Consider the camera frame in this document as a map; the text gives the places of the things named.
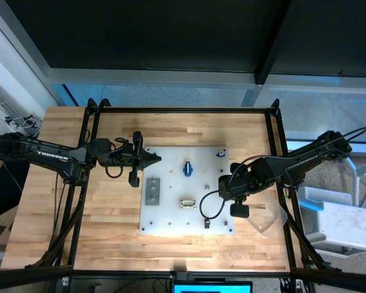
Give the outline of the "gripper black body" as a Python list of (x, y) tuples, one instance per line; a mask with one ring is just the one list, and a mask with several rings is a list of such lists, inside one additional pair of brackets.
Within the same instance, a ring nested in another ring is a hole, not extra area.
[(249, 217), (249, 206), (243, 204), (256, 188), (256, 182), (249, 175), (223, 175), (218, 179), (218, 192), (224, 201), (233, 201), (229, 213), (232, 217)]
[(143, 136), (140, 131), (133, 133), (132, 143), (128, 143), (124, 147), (121, 155), (121, 166), (123, 168), (131, 168), (129, 172), (128, 182), (131, 186), (139, 186), (140, 178), (138, 171), (143, 170), (141, 150), (143, 146)]

